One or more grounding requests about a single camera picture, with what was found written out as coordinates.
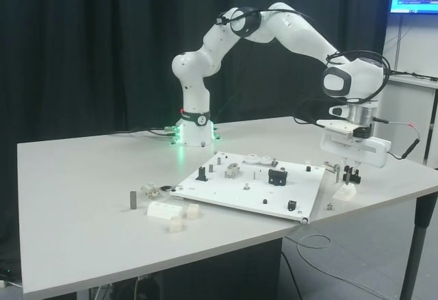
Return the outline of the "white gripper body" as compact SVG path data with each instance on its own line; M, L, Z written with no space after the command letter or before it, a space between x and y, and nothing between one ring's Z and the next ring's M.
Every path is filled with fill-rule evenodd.
M376 137L347 138L332 131L323 131L320 147L323 151L338 155L348 166L365 164L383 168L387 162L387 153L391 142Z

